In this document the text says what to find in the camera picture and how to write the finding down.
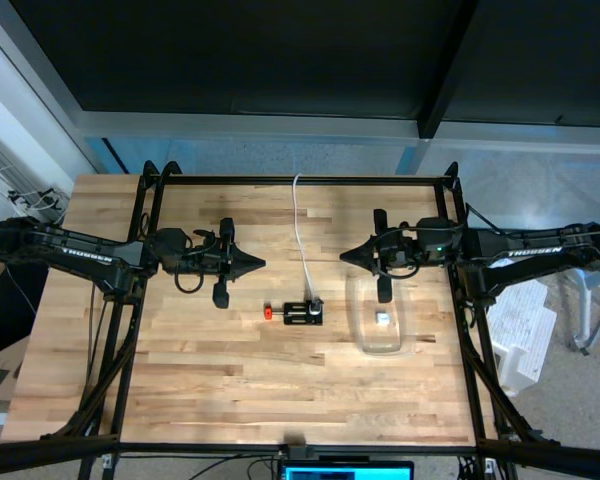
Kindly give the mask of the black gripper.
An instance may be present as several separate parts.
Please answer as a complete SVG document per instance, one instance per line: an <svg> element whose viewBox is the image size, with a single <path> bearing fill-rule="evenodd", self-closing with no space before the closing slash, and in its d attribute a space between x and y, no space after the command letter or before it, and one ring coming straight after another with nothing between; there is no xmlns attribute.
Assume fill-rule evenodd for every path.
<svg viewBox="0 0 600 480"><path fill-rule="evenodd" d="M393 300L392 281L414 277L419 272L419 263L413 257L413 239L403 235L410 228L409 223L403 221L398 227L389 227L387 212L383 209L375 209L373 217L376 237L341 253L340 260L371 274L376 273L379 276L378 301L390 303ZM373 252L375 263L365 257Z"/></svg>
<svg viewBox="0 0 600 480"><path fill-rule="evenodd" d="M232 257L238 262L233 264L233 280L264 268L265 260L247 254L234 245L235 226L232 218L223 218L220 221L218 235L202 229L197 229L195 234L203 238L202 245L198 247L200 253L196 255L198 272L201 277L217 277L212 292L213 303L217 308L228 308L227 283L231 275Z"/></svg>

